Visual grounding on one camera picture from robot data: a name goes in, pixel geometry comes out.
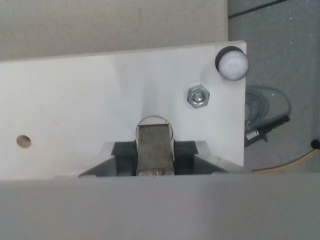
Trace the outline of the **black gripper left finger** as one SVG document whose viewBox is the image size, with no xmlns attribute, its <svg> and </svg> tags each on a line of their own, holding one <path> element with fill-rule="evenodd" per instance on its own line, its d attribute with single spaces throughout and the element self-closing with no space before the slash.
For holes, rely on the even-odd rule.
<svg viewBox="0 0 320 240">
<path fill-rule="evenodd" d="M 136 141 L 106 142 L 79 178 L 135 177 L 138 151 Z"/>
</svg>

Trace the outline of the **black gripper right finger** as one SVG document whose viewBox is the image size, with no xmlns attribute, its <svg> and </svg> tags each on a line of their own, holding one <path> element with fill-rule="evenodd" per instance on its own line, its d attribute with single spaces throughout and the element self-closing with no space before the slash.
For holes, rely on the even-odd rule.
<svg viewBox="0 0 320 240">
<path fill-rule="evenodd" d="M 175 141 L 173 156 L 176 176 L 248 173 L 243 166 L 212 154 L 206 141 Z"/>
</svg>

